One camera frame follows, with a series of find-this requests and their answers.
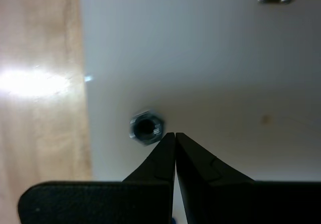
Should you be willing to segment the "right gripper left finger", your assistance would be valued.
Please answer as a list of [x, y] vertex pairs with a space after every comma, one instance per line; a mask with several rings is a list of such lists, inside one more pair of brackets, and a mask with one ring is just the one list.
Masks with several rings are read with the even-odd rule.
[[17, 205], [21, 223], [171, 223], [175, 135], [166, 134], [123, 181], [49, 181]]

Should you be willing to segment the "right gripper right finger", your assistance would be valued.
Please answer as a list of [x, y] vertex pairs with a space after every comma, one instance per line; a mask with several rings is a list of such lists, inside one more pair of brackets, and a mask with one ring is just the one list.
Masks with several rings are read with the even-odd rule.
[[183, 133], [176, 148], [188, 223], [320, 223], [320, 183], [253, 180]]

